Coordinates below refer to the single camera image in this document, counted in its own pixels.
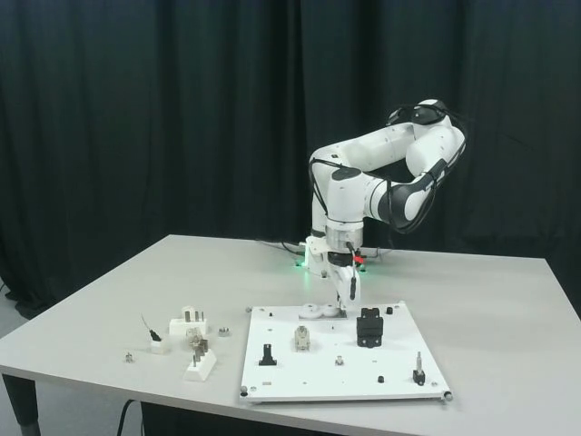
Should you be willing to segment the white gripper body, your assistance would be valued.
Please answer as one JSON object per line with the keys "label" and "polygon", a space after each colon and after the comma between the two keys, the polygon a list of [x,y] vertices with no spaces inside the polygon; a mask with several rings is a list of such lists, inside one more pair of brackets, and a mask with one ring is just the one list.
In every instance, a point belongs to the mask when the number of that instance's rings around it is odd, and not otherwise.
{"label": "white gripper body", "polygon": [[337,295],[338,305],[360,304],[361,280],[357,268],[330,263],[327,269]]}

